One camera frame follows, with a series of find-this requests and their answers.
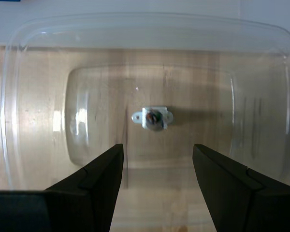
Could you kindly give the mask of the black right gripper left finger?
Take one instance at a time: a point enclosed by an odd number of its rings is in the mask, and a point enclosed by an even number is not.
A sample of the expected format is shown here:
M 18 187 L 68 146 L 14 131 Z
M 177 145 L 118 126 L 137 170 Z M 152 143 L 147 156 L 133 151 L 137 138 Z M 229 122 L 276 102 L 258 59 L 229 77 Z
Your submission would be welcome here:
M 0 232 L 108 232 L 123 163 L 117 144 L 45 190 L 1 190 Z

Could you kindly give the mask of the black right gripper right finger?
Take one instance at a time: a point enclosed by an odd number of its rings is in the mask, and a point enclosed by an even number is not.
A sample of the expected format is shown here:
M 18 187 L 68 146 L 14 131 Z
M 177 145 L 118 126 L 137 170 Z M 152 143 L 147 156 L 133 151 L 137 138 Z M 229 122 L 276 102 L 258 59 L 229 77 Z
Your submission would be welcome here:
M 202 144 L 193 165 L 218 232 L 290 232 L 290 186 Z

